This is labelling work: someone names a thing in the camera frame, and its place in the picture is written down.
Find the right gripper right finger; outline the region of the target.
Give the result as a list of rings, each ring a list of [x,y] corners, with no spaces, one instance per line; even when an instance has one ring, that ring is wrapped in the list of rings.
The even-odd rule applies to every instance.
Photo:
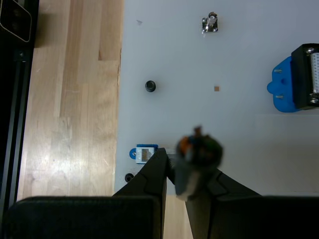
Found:
[[[317,239],[317,197],[262,196],[217,171],[186,203],[195,239]]]

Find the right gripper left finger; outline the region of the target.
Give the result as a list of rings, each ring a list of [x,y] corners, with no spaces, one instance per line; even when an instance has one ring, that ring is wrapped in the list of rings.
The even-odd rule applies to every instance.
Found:
[[[30,197],[4,217],[7,239],[160,239],[168,155],[159,148],[111,197]]]

